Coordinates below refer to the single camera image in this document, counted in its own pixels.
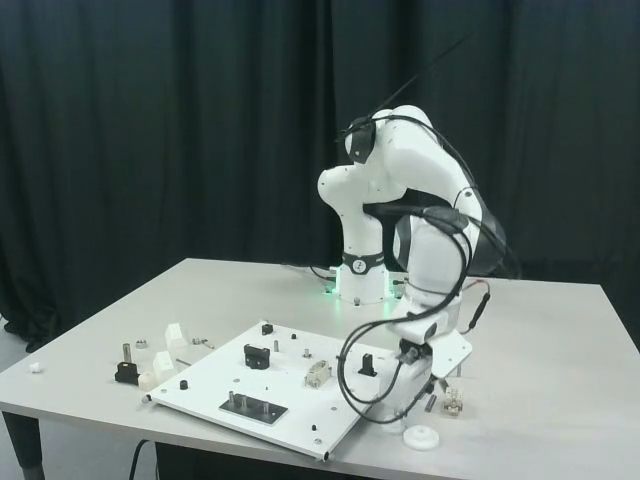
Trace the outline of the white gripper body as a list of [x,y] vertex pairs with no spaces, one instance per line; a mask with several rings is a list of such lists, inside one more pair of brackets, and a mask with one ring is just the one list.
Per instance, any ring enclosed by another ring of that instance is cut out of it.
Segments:
[[372,423],[387,431],[402,431],[406,418],[433,391],[430,360],[403,363],[387,359],[378,370],[378,391],[372,398]]

